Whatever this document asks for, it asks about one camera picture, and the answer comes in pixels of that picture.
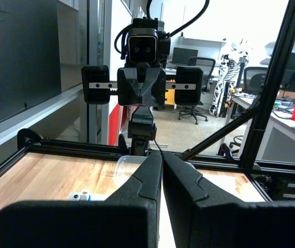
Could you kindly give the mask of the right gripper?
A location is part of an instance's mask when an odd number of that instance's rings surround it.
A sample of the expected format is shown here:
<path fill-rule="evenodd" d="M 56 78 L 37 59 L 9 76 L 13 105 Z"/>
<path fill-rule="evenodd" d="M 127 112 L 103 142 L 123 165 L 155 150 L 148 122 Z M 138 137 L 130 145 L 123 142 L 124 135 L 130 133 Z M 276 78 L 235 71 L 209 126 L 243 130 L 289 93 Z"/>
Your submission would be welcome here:
<path fill-rule="evenodd" d="M 167 82 L 164 68 L 148 63 L 119 68 L 116 81 L 110 80 L 106 65 L 84 66 L 81 74 L 87 104 L 108 104 L 111 96 L 117 96 L 121 106 L 164 106 L 167 89 L 175 90 L 177 105 L 195 106 L 200 102 L 203 71 L 199 67 L 178 67 L 172 83 Z"/>

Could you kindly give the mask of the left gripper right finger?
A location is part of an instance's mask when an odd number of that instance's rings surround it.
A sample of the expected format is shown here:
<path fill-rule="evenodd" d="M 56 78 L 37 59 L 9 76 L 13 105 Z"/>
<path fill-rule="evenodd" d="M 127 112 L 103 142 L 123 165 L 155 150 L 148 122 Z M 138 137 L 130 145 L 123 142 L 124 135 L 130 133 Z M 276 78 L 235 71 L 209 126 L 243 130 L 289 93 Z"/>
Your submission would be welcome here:
<path fill-rule="evenodd" d="M 177 247 L 295 247 L 295 201 L 242 201 L 168 151 L 163 187 Z"/>

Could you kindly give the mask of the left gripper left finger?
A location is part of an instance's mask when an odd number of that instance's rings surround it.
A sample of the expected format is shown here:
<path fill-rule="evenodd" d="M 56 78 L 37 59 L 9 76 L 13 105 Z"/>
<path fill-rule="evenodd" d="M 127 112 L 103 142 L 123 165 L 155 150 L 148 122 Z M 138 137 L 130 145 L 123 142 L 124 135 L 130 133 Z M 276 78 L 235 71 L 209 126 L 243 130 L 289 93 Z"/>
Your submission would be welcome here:
<path fill-rule="evenodd" d="M 0 210 L 0 247 L 157 247 L 162 157 L 153 151 L 103 201 L 19 201 Z"/>

